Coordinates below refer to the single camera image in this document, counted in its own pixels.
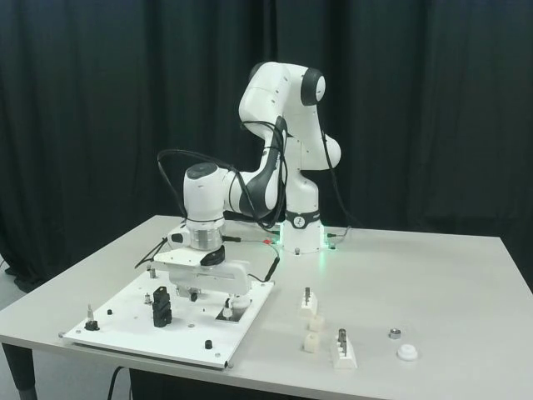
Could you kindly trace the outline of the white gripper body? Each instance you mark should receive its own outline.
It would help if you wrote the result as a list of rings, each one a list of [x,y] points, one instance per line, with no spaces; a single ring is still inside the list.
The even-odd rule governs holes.
[[[204,266],[169,265],[169,279],[178,287],[215,291],[220,293],[248,293],[251,289],[248,268],[250,263],[229,260],[220,264]]]

